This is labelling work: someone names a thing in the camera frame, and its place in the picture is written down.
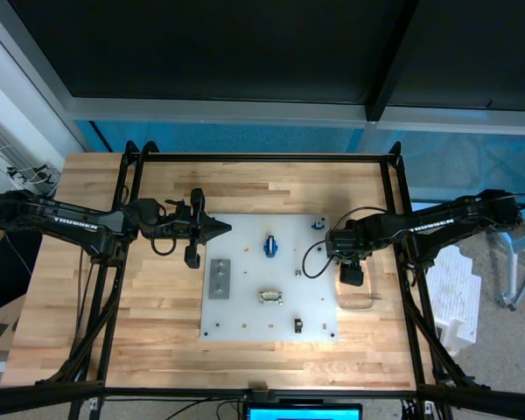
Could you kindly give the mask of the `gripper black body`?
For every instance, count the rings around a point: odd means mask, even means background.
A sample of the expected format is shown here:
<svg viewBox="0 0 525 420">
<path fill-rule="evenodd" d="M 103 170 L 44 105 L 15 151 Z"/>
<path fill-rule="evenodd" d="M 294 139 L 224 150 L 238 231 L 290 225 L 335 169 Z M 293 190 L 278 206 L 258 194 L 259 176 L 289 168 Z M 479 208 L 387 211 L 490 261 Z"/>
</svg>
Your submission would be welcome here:
<svg viewBox="0 0 525 420">
<path fill-rule="evenodd" d="M 339 267 L 339 282 L 349 286 L 361 287 L 364 282 L 364 274 L 360 262 L 342 262 Z"/>
<path fill-rule="evenodd" d="M 190 205 L 183 200 L 176 205 L 171 224 L 171 238 L 174 240 L 188 240 L 185 247 L 184 261 L 189 269 L 200 267 L 198 246 L 204 245 L 202 236 L 202 215 L 205 209 L 205 196 L 200 188 L 191 191 Z"/>
</svg>

